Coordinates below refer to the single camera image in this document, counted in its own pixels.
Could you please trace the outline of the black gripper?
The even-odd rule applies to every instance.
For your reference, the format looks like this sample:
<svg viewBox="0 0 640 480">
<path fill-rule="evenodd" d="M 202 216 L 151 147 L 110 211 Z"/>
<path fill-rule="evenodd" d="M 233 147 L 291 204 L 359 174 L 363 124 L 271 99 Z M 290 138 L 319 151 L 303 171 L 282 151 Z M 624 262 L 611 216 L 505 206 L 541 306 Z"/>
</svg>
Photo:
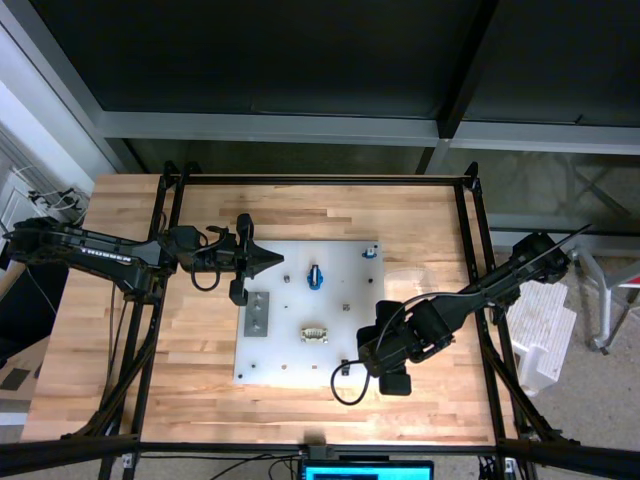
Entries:
<svg viewBox="0 0 640 480">
<path fill-rule="evenodd" d="M 381 395 L 410 395 L 406 361 L 415 360 L 422 350 L 418 329 L 424 312 L 418 305 L 406 309 L 400 302 L 382 300 L 376 304 L 376 315 L 380 330 L 363 327 L 356 334 L 358 352 L 366 351 L 363 365 L 370 376 L 379 376 Z"/>
<path fill-rule="evenodd" d="M 246 278 L 254 278 L 284 261 L 283 255 L 257 245 L 253 241 L 253 234 L 254 224 L 250 215 L 241 214 L 237 218 L 236 233 L 224 229 L 214 248 L 216 271 L 235 275 L 229 286 L 229 297 L 236 306 L 247 305 Z"/>
</svg>

